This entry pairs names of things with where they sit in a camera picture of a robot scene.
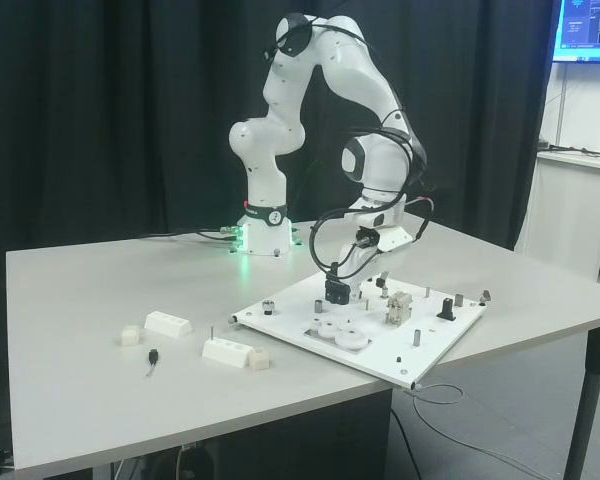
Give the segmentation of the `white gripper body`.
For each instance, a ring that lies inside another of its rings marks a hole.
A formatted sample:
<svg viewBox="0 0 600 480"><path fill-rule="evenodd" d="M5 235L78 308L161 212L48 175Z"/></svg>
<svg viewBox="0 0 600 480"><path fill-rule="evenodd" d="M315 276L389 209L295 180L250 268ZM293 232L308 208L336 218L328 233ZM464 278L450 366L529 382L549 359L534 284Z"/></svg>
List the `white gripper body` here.
<svg viewBox="0 0 600 480"><path fill-rule="evenodd" d="M336 276L340 280L366 280L372 277L387 278L398 262L398 250L379 250L377 247L345 245L338 256Z"/></svg>

